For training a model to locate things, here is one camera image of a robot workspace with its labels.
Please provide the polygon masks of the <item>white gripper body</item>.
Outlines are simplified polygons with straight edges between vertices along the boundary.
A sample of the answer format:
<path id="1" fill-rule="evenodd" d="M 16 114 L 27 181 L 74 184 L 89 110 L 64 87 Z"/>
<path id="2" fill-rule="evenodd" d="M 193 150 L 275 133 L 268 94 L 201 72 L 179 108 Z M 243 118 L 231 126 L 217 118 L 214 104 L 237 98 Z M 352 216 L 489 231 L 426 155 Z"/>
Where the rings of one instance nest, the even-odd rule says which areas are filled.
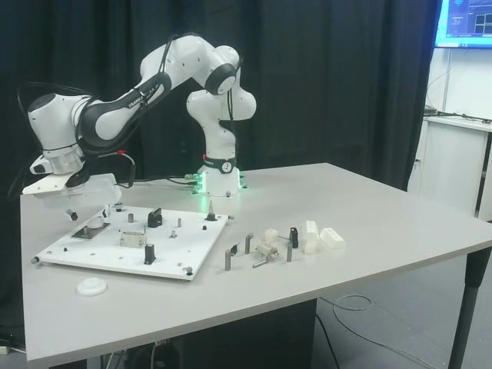
<path id="1" fill-rule="evenodd" d="M 77 210 L 86 207 L 104 207 L 120 201 L 121 190 L 113 174 L 92 175 L 77 188 L 64 188 L 52 193 L 37 194 L 47 208 Z"/>

